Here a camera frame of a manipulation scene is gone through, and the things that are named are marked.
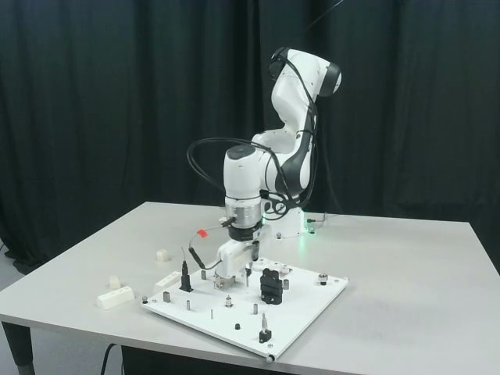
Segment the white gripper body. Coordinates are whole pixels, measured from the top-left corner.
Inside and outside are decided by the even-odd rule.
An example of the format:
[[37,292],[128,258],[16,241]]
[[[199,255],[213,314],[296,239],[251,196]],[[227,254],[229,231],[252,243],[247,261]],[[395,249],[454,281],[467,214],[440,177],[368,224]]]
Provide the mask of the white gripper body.
[[216,275],[225,279],[235,277],[259,258],[259,248],[260,241],[227,241],[217,252],[220,263],[216,266]]

